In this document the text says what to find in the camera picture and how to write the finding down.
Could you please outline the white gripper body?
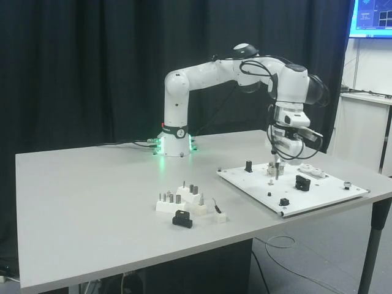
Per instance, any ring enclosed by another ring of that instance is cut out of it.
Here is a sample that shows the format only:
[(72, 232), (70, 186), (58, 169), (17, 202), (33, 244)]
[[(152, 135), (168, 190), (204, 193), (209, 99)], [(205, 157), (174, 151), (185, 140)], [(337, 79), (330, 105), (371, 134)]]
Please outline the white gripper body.
[(286, 137), (273, 137), (273, 150), (283, 160), (300, 159), (304, 151), (304, 141), (302, 139), (289, 139)]

